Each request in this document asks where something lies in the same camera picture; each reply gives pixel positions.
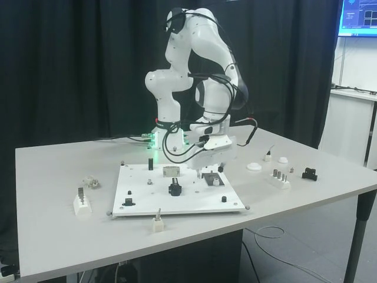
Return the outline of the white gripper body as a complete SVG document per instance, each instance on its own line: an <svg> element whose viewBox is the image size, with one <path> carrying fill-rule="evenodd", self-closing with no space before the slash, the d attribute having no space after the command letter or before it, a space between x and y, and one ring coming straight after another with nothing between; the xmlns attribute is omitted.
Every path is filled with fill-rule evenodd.
<svg viewBox="0 0 377 283"><path fill-rule="evenodd" d="M193 170L226 164L236 158L236 137L210 136L203 147L195 146L193 153L198 153L188 161L188 167Z"/></svg>

